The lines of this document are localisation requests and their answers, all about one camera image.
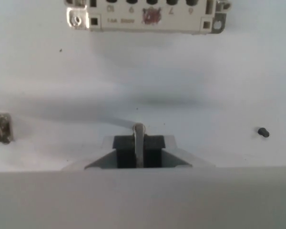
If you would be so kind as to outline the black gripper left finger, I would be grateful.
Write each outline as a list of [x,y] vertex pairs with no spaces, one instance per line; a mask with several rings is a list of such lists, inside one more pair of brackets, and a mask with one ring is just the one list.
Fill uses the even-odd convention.
[[100,153],[84,169],[136,168],[134,135],[106,136]]

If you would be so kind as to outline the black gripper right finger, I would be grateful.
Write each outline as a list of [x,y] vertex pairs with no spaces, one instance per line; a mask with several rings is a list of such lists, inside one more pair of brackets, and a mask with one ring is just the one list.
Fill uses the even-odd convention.
[[144,168],[192,167],[172,135],[144,135],[143,158]]

